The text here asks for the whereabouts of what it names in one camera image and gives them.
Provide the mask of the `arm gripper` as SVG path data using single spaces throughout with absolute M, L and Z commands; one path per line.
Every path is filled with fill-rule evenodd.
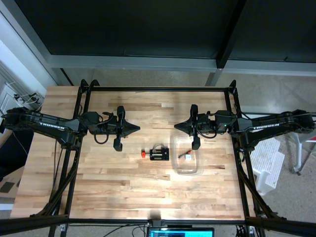
M 118 106 L 117 115 L 113 116 L 113 118 L 108 123 L 108 134 L 116 136 L 113 143 L 113 148 L 116 151 L 122 151 L 121 139 L 124 138 L 124 136 L 128 136 L 140 130 L 139 126 L 131 124 L 127 122 L 126 120 L 124 121 L 124 119 L 125 119 L 125 109 L 123 106 Z M 124 127 L 123 127 L 123 121 L 124 121 L 124 126 L 127 128 L 125 132 L 124 132 Z
M 193 142 L 192 142 L 192 150 L 198 150 L 200 148 L 200 138 L 198 136 L 198 120 L 202 118 L 205 114 L 199 114 L 198 113 L 198 106 L 196 104 L 191 105 L 190 109 L 190 118 L 191 118 L 191 136 L 193 136 Z M 190 135 L 190 128 L 187 128 L 187 126 L 190 126 L 190 118 L 187 119 L 184 122 L 180 122 L 178 124 L 174 125 L 174 128 L 186 133 L 187 135 Z

